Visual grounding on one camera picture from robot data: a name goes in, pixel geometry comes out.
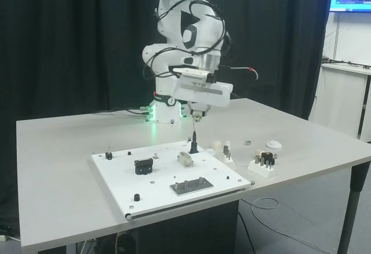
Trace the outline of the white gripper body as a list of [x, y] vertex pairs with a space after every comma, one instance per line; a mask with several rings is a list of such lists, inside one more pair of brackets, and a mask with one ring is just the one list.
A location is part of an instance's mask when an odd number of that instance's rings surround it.
[[174, 82], [173, 96], [176, 99], [191, 101], [211, 106], [228, 106], [233, 84], [216, 82], [206, 85], [195, 85], [190, 82]]

